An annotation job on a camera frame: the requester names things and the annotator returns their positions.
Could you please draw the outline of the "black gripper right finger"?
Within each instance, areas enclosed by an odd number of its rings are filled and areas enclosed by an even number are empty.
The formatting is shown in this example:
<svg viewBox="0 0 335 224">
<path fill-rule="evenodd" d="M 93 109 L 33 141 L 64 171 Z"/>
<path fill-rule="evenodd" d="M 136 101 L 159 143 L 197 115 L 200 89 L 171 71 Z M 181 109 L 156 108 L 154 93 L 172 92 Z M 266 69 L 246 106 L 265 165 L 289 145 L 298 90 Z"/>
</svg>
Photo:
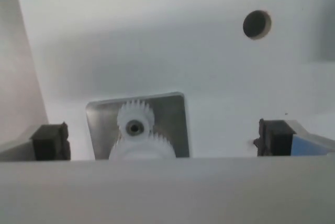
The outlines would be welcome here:
<svg viewBox="0 0 335 224">
<path fill-rule="evenodd" d="M 258 156 L 334 154 L 334 140 L 308 132 L 296 120 L 259 121 Z"/>
</svg>

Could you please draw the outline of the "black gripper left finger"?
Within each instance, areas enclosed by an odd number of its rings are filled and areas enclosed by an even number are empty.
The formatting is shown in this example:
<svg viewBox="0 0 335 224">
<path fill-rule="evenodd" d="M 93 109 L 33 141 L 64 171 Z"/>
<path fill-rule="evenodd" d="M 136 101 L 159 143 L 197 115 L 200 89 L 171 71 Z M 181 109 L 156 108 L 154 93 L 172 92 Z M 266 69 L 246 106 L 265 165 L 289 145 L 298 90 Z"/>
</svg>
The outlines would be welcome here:
<svg viewBox="0 0 335 224">
<path fill-rule="evenodd" d="M 1 161 L 69 161 L 68 125 L 35 125 L 17 139 L 1 143 Z"/>
</svg>

